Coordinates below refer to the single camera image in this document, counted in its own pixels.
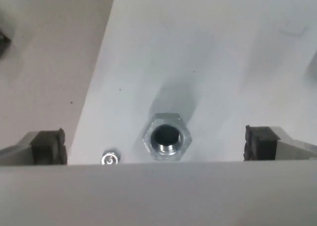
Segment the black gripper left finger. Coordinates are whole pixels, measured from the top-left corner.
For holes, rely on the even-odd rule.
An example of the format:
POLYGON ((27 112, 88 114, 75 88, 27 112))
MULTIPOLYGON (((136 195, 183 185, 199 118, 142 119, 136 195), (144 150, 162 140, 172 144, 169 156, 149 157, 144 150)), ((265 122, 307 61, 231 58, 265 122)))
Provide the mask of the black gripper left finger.
POLYGON ((63 129, 30 131, 16 144, 0 150, 1 166, 67 165, 63 129))

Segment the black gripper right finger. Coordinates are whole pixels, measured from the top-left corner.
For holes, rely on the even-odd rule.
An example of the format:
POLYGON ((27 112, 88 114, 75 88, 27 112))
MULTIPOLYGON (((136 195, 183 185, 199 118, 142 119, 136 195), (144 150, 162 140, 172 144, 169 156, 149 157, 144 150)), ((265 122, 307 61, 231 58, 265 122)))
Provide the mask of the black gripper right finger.
POLYGON ((244 161, 315 160, 316 145, 288 135, 280 126, 246 126, 244 161))

